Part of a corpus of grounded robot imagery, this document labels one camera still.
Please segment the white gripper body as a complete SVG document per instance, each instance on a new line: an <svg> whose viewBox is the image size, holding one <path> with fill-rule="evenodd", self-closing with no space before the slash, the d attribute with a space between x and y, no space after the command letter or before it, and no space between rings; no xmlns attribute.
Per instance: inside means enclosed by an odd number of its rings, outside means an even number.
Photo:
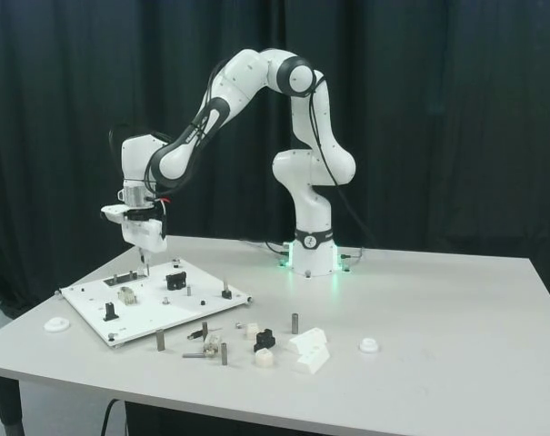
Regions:
<svg viewBox="0 0 550 436"><path fill-rule="evenodd" d="M124 240L139 249L160 253L163 251L163 225L159 220L122 222L122 235Z"/></svg>

